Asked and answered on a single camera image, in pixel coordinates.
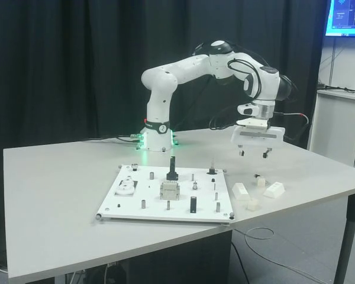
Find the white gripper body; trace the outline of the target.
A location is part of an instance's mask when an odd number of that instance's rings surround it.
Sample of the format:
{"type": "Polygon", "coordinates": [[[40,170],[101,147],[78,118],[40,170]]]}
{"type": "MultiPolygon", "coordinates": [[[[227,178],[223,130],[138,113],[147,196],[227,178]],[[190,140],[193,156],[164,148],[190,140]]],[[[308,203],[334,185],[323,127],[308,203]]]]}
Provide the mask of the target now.
{"type": "Polygon", "coordinates": [[[283,143],[285,129],[270,127],[267,130],[237,126],[231,136],[231,142],[238,146],[263,148],[279,147],[283,143]]]}

